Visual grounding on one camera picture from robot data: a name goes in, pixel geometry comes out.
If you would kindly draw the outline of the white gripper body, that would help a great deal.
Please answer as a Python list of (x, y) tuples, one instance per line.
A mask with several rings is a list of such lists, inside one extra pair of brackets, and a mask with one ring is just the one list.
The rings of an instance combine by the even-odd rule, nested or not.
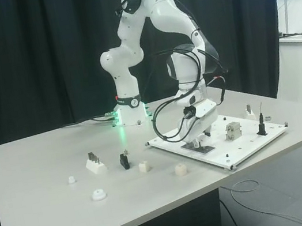
[(184, 142), (193, 141), (198, 138), (200, 135), (205, 135), (204, 131), (207, 127), (212, 126), (212, 124), (218, 118), (217, 106), (213, 104), (205, 114), (202, 114), (201, 117), (187, 116), (183, 119), (182, 127), (178, 127), (180, 132), (180, 139)]

